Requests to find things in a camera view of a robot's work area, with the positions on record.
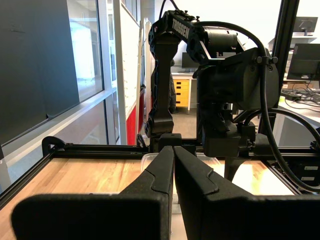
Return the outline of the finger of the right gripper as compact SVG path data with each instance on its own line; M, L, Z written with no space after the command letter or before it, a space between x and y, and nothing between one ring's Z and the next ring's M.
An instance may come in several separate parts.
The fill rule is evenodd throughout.
M224 178L232 181L239 167L247 160L242 157L226 157L224 159Z

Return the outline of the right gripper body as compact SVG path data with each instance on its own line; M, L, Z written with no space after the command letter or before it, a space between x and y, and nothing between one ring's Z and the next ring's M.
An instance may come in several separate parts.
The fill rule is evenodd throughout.
M206 156L236 158L255 146L256 126L235 123L229 103L201 103L199 136Z

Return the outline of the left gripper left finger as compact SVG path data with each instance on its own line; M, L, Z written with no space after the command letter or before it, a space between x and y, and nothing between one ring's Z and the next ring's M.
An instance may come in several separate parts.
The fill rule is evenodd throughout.
M118 194L39 194L11 214L18 240L168 240L174 150L165 146Z

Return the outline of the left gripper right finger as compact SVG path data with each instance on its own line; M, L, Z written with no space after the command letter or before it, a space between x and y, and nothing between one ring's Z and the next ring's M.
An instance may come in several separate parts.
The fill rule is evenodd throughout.
M190 240L317 240L316 195L253 195L180 146L175 186Z

